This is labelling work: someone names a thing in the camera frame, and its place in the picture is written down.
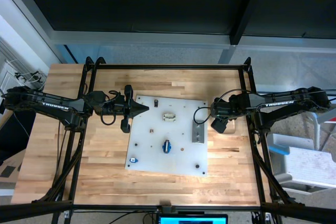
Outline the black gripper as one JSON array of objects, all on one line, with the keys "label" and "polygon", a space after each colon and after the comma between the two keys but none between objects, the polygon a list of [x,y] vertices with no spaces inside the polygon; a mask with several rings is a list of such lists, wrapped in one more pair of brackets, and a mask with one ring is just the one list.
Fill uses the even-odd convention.
[{"label": "black gripper", "polygon": [[236,95],[231,95],[228,101],[215,98],[214,102],[211,104],[211,117],[214,118],[211,127],[217,133],[224,133],[228,121],[235,118],[236,110],[232,103],[235,97]]},{"label": "black gripper", "polygon": [[114,114],[123,116],[120,125],[123,133],[130,132],[129,118],[134,118],[149,110],[148,106],[137,103],[132,98],[133,89],[129,84],[124,87],[124,95],[119,92],[114,98]]}]

